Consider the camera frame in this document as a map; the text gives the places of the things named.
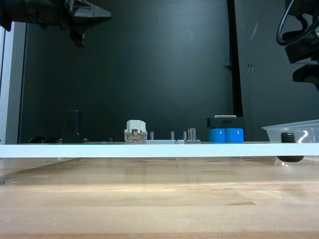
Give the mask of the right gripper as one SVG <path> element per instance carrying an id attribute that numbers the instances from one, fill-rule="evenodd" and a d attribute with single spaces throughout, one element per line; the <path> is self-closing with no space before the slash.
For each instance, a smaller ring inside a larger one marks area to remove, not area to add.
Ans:
<path id="1" fill-rule="evenodd" d="M 291 64 L 309 59 L 316 64 L 306 64 L 293 73 L 293 81 L 313 84 L 319 90 L 319 34 L 312 32 L 309 37 L 285 48 Z"/>

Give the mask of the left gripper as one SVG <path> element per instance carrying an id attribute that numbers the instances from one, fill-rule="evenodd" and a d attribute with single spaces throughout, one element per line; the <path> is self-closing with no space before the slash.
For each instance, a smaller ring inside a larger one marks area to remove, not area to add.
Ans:
<path id="1" fill-rule="evenodd" d="M 69 30 L 69 36 L 76 47 L 83 48 L 84 31 L 111 19 L 111 13 L 86 0 L 61 0 L 60 28 Z"/>

